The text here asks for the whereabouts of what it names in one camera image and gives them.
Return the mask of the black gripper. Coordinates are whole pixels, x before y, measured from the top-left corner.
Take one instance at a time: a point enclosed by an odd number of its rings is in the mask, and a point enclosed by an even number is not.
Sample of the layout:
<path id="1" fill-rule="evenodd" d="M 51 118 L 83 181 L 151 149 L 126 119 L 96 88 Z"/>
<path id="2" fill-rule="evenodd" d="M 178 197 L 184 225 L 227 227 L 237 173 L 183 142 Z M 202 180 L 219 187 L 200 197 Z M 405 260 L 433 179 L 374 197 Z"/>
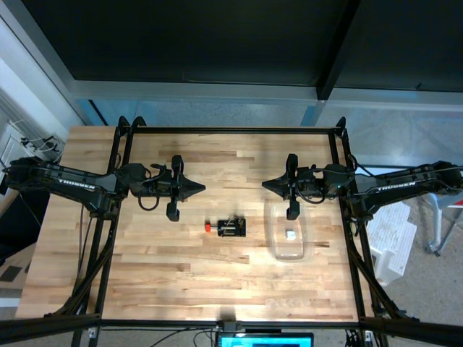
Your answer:
<path id="1" fill-rule="evenodd" d="M 150 176 L 140 185 L 139 191 L 139 207 L 144 211 L 155 210 L 162 197 L 168 197 L 170 202 L 166 206 L 166 216 L 170 221 L 179 221 L 180 211 L 177 208 L 177 203 L 180 201 L 180 188 L 182 190 L 182 200 L 185 201 L 195 194 L 205 191 L 205 185 L 191 181 L 183 175 L 184 162 L 180 155 L 174 155 L 171 159 L 171 169 L 166 165 L 151 164 L 151 168 L 157 169 L 158 173 L 155 176 Z M 142 198 L 155 197 L 156 203 L 152 207 L 143 205 Z"/>
<path id="2" fill-rule="evenodd" d="M 315 177 L 315 166 L 298 168 L 298 157 L 289 154 L 285 173 L 275 179 L 264 181 L 262 187 L 289 201 L 286 219 L 296 220 L 300 216 L 300 203 L 297 198 L 312 205 L 319 205 L 326 199 L 323 182 Z"/>

